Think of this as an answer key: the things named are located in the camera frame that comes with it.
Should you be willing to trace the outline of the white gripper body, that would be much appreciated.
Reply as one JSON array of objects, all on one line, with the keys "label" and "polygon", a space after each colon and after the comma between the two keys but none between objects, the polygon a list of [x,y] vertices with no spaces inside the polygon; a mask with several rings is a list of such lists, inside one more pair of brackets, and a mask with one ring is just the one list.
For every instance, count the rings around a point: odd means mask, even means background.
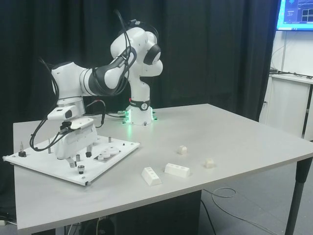
[{"label": "white gripper body", "polygon": [[55,156],[58,160],[75,156],[82,149],[97,141],[97,131],[94,124],[76,129],[66,134],[58,141],[54,148]]}]

